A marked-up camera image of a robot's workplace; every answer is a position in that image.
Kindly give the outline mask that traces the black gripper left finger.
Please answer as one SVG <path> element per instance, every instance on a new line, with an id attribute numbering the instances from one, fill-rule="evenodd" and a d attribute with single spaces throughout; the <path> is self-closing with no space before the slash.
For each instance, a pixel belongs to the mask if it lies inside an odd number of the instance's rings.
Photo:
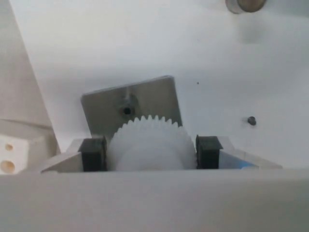
<path id="1" fill-rule="evenodd" d="M 106 140 L 104 137 L 74 140 L 66 152 L 45 161 L 40 172 L 81 173 L 106 170 Z"/>

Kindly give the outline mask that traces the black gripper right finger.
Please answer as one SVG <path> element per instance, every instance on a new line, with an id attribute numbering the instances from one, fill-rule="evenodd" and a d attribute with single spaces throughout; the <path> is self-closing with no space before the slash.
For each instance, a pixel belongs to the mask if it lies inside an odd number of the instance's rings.
<path id="1" fill-rule="evenodd" d="M 227 136 L 197 136 L 198 169 L 281 169 L 282 166 L 234 148 Z"/>

